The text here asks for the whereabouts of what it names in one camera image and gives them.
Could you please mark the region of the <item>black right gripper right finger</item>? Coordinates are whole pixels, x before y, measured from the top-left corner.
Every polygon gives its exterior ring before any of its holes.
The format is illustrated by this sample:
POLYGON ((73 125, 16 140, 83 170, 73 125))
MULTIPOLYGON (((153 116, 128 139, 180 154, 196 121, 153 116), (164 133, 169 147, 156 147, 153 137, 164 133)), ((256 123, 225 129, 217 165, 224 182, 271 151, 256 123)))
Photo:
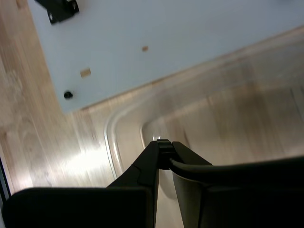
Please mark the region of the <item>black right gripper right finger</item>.
POLYGON ((301 228, 304 159, 212 165, 174 142, 173 181, 186 228, 301 228))

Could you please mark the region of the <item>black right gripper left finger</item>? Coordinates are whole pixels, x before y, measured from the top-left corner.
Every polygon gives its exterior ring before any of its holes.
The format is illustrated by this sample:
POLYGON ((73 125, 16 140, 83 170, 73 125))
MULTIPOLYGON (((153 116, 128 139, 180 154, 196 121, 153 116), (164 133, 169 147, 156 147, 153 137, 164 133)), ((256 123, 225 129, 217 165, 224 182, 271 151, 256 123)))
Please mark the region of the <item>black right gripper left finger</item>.
POLYGON ((153 228, 159 146, 151 142, 106 188, 31 188, 4 204, 7 228, 153 228))

